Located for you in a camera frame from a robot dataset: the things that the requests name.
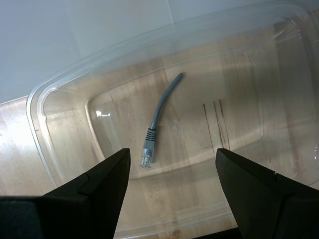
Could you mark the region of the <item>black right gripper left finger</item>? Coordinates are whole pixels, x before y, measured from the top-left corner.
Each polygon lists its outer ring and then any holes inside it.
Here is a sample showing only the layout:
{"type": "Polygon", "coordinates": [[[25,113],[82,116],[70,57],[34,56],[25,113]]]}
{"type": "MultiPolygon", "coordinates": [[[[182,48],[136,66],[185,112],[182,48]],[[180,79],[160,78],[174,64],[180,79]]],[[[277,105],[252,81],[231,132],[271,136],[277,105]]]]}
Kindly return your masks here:
{"type": "Polygon", "coordinates": [[[130,150],[123,148],[42,196],[2,196],[2,239],[111,239],[128,187],[130,150]]]}

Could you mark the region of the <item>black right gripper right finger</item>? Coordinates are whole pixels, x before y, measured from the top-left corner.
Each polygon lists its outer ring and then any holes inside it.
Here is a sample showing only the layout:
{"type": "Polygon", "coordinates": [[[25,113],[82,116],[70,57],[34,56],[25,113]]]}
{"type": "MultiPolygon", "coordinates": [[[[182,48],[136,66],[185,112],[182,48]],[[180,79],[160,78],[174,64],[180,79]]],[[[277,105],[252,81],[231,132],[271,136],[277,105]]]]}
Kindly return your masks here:
{"type": "Polygon", "coordinates": [[[216,153],[222,190],[245,239],[317,239],[319,192],[228,149],[216,153]]]}

